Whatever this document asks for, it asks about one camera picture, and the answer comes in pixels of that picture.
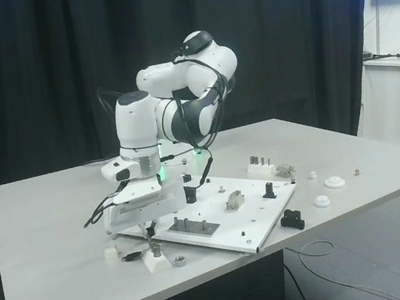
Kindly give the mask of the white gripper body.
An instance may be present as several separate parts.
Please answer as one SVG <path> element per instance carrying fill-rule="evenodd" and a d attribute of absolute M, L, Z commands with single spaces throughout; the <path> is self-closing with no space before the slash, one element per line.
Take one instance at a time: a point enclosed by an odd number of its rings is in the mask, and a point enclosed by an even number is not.
<path fill-rule="evenodd" d="M 185 208 L 185 191 L 179 181 L 164 183 L 162 187 L 156 196 L 107 208 L 103 214 L 106 233 L 113 235 Z"/>

